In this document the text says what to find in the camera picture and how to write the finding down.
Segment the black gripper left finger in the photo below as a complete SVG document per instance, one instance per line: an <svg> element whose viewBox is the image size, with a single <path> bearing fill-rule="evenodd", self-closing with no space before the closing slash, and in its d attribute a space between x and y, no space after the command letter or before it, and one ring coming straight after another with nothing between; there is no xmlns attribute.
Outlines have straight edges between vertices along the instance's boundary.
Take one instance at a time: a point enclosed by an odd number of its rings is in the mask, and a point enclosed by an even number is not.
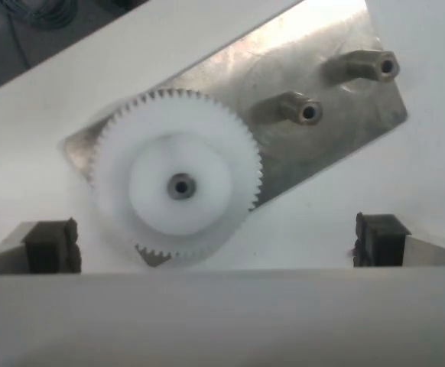
<svg viewBox="0 0 445 367"><path fill-rule="evenodd" d="M75 219L20 223L0 242L0 274L79 274Z"/></svg>

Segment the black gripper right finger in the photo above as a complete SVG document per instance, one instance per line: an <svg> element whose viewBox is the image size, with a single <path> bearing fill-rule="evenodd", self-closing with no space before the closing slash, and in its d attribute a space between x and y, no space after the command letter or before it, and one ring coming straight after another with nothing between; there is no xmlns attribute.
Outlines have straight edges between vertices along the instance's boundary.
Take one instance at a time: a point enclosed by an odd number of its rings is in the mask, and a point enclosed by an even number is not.
<svg viewBox="0 0 445 367"><path fill-rule="evenodd" d="M358 213L353 266L443 267L445 238L408 228L392 214Z"/></svg>

